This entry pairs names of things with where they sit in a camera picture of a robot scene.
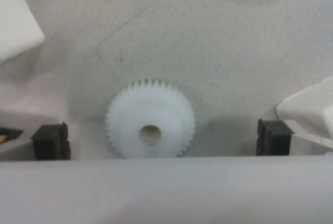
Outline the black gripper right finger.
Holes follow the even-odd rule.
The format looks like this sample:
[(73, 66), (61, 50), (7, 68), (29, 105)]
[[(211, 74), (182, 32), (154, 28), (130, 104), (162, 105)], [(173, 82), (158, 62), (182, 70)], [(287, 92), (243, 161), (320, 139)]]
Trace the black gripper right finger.
[(332, 139), (310, 133), (294, 120), (258, 120), (257, 156), (331, 155)]

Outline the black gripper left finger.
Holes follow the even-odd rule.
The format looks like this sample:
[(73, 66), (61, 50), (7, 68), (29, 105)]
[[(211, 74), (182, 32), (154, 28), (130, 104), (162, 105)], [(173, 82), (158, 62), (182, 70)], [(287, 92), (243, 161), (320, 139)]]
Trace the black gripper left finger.
[(1, 161), (70, 160), (68, 125), (41, 125), (32, 136), (1, 127)]

